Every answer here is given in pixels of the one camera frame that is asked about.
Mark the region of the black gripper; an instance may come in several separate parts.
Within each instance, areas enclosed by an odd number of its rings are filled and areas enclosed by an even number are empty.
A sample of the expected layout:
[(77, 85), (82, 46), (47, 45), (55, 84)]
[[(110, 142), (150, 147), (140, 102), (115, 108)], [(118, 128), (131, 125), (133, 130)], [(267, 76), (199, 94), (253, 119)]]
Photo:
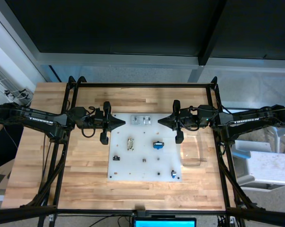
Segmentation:
[(111, 104), (108, 101), (105, 101), (103, 104), (103, 111), (99, 108), (95, 112), (95, 128), (102, 129), (103, 131), (100, 134), (100, 142), (103, 145), (108, 144), (107, 132), (114, 130), (118, 127), (125, 125), (125, 121), (116, 118), (111, 115)]
[(181, 130), (182, 128), (188, 131), (195, 131), (195, 129), (187, 127), (182, 121), (182, 119), (191, 120), (192, 118), (191, 110), (192, 110), (191, 107), (181, 109), (180, 101), (174, 100), (173, 113), (169, 116), (166, 116), (158, 120), (159, 124), (166, 126), (171, 130), (176, 129), (177, 132), (177, 135), (175, 137), (176, 144), (181, 144), (184, 140), (184, 133)]

